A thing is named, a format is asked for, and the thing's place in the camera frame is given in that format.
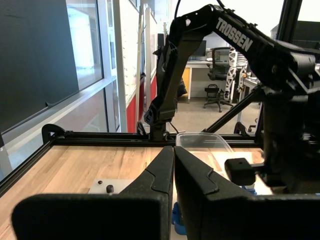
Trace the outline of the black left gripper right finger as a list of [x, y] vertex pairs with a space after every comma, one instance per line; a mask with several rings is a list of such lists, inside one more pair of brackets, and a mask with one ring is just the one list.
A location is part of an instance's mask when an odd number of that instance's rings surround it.
[[176, 146], [174, 178], [189, 240], [317, 240], [320, 198], [253, 195]]

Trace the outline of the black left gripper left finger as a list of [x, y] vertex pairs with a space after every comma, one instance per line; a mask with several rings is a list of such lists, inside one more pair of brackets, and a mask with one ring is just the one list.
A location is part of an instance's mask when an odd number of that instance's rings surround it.
[[168, 240], [175, 154], [165, 146], [118, 194], [37, 194], [11, 222], [19, 240]]

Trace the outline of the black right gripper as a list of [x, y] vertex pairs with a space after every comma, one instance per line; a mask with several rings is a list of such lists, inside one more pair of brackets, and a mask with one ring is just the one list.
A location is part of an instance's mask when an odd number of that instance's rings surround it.
[[320, 192], [320, 148], [304, 138], [307, 97], [267, 100], [263, 107], [263, 158], [261, 165], [240, 158], [224, 163], [229, 180], [249, 186], [256, 175], [274, 191], [288, 194]]

